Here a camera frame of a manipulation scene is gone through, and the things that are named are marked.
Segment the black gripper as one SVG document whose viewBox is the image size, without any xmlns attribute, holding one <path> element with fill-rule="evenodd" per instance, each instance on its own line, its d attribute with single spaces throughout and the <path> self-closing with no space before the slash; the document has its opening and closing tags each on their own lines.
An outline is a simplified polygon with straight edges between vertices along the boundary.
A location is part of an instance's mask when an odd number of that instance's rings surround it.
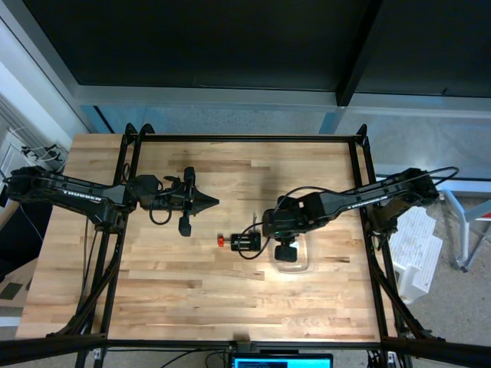
<svg viewBox="0 0 491 368">
<path fill-rule="evenodd" d="M 205 195 L 199 190 L 195 191 L 196 174 L 193 167 L 184 169 L 183 181 L 180 187 L 167 196 L 166 206 L 169 210 L 179 210 L 182 215 L 179 219 L 178 230 L 183 237 L 190 237 L 192 226 L 190 216 L 193 214 L 194 194 L 196 202 L 196 212 L 202 212 L 219 204 L 219 200 L 212 196 Z"/>
<path fill-rule="evenodd" d="M 295 263 L 298 249 L 292 244 L 306 230 L 307 220 L 300 207 L 268 209 L 262 215 L 262 234 L 279 243 L 275 247 L 276 261 Z"/>
</svg>

